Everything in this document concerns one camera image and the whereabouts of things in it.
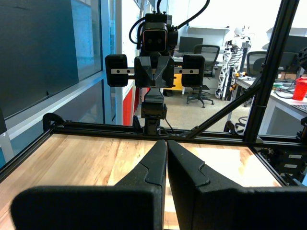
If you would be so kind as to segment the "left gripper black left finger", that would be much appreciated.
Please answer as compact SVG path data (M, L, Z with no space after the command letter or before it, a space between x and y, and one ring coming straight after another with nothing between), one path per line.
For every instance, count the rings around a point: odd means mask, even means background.
M114 186L36 186L18 194L18 230L161 230L167 148L157 141Z

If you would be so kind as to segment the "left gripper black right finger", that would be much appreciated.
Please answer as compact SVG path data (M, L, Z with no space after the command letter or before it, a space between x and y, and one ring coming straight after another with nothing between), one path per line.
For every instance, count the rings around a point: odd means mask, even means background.
M168 179L182 230L301 230L304 186L243 187L177 142L168 147Z

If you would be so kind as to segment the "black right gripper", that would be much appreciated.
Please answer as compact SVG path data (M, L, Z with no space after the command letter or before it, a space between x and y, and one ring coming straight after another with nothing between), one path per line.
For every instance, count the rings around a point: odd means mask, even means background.
M128 80L135 80L138 88L172 88L176 73L182 75L184 87L202 85L205 58L202 55L184 55L180 67L168 53L142 52L134 60L134 67L128 67L127 56L110 54L105 58L107 83L110 87L124 87Z

